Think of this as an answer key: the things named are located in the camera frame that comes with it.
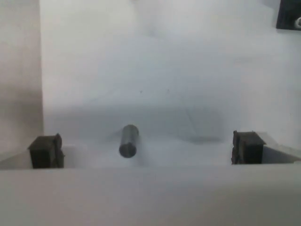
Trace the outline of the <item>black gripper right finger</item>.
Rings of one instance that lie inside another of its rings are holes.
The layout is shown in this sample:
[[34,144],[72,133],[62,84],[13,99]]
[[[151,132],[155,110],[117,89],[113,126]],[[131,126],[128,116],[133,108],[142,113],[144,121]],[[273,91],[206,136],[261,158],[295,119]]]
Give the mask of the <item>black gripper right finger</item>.
[[277,143],[266,132],[233,131],[231,163],[288,164],[300,163],[301,151]]

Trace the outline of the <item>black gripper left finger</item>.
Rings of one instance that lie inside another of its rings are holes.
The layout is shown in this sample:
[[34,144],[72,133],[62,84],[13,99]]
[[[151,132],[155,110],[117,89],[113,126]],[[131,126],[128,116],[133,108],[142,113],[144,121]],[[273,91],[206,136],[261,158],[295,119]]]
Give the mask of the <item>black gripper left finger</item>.
[[38,136],[26,150],[0,154],[1,169],[64,168],[63,140],[60,134]]

